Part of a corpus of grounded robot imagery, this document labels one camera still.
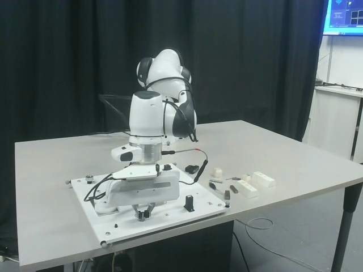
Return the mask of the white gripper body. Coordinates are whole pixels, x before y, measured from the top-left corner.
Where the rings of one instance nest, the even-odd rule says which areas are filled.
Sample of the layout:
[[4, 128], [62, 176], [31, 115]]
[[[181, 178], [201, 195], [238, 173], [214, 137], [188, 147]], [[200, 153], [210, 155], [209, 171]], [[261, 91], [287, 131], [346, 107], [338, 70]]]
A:
[[118, 171], [109, 178], [108, 207], [176, 200], [179, 171]]

